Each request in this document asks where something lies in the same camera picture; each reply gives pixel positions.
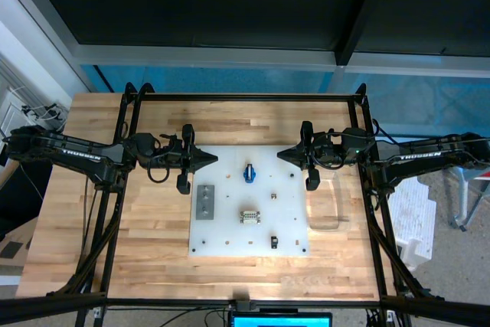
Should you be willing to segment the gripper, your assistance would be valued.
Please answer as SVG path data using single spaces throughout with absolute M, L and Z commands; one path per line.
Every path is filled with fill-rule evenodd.
M 326 170 L 338 170 L 343 167 L 343 156 L 340 148 L 333 143 L 333 137 L 340 134 L 333 129 L 327 132 L 313 132 L 313 125 L 303 121 L 300 129 L 301 142 L 296 146 L 277 153 L 277 158 L 300 170 L 307 171 L 305 187 L 307 191 L 315 191 L 320 185 L 318 167 Z
M 191 172 L 191 150 L 194 145 L 194 128 L 191 124 L 182 127 L 181 138 L 176 135 L 170 138 L 170 150 L 167 154 L 167 169 L 178 169 L 176 188 L 182 195 L 189 195 L 191 183 L 188 181 L 188 174 Z M 209 152 L 193 147 L 193 171 L 196 172 L 208 165 L 218 161 L 218 157 Z

